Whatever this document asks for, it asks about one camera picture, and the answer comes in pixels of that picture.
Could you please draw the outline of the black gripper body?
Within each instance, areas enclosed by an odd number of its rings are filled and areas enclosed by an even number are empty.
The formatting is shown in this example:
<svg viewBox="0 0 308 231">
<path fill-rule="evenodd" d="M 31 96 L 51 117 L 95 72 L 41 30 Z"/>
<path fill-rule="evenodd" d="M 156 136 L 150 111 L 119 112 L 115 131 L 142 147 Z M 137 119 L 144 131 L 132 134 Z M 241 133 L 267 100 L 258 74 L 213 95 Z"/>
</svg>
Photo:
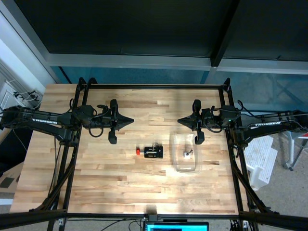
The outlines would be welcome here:
<svg viewBox="0 0 308 231">
<path fill-rule="evenodd" d="M 202 129 L 207 129 L 212 133 L 220 133 L 220 126 L 214 123 L 213 106 L 211 109 L 201 109 L 201 101 L 194 100 L 194 131 L 197 132 L 195 144 L 202 144 L 205 140 L 205 134 Z"/>
<path fill-rule="evenodd" d="M 98 108 L 102 109 L 102 112 L 98 114 L 98 121 L 102 128 L 110 128 L 108 133 L 108 140 L 111 144 L 117 144 L 117 137 L 115 131 L 117 130 L 117 113 L 118 104 L 116 99 L 110 101 L 110 108 L 107 105 L 99 104 Z"/>
</svg>

